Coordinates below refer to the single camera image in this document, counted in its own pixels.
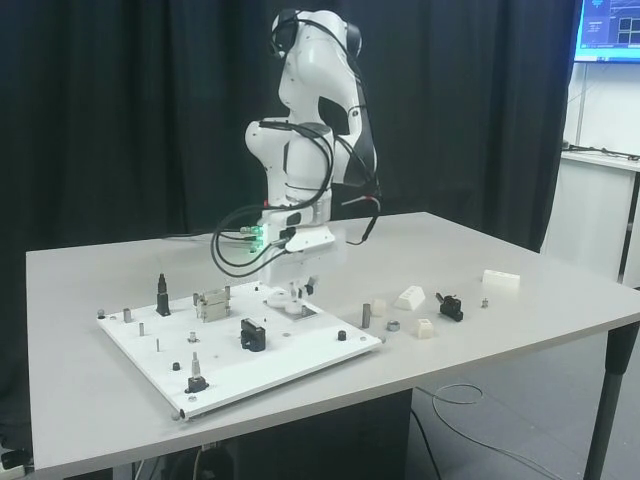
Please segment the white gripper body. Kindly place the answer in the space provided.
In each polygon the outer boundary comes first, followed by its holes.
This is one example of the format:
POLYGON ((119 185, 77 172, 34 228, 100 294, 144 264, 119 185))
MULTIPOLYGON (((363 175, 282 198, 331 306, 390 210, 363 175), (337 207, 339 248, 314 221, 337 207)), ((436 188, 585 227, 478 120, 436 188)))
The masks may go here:
POLYGON ((313 284, 318 277, 336 270, 347 257, 344 229, 315 229, 314 237, 332 236, 331 242, 311 246, 309 232, 296 234, 284 247, 267 254, 263 265, 263 283, 270 287, 313 284))

